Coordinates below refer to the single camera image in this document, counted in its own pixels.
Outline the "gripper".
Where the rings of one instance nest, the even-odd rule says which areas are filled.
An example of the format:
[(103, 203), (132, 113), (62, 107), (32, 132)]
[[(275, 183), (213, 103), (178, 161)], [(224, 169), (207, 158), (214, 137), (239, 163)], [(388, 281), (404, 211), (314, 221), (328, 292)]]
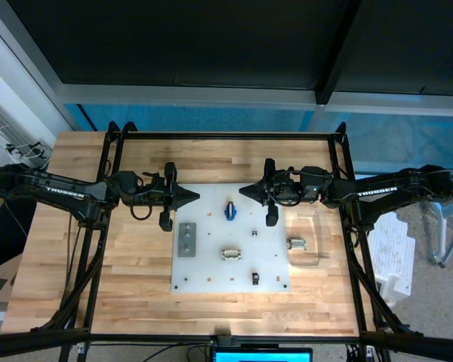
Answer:
[(171, 212), (200, 199), (199, 193), (176, 184), (177, 168), (173, 162), (165, 164), (164, 176), (159, 177), (150, 198), (152, 206), (161, 206), (163, 211), (159, 214), (159, 226), (162, 231), (171, 231), (173, 221)]
[(299, 181), (294, 181), (291, 176), (299, 176), (293, 167), (287, 170), (277, 170), (275, 161), (267, 158), (264, 165), (263, 179), (240, 188), (239, 193), (262, 206), (267, 206), (266, 225), (273, 227), (279, 220), (279, 208), (294, 207), (302, 200), (303, 189)]

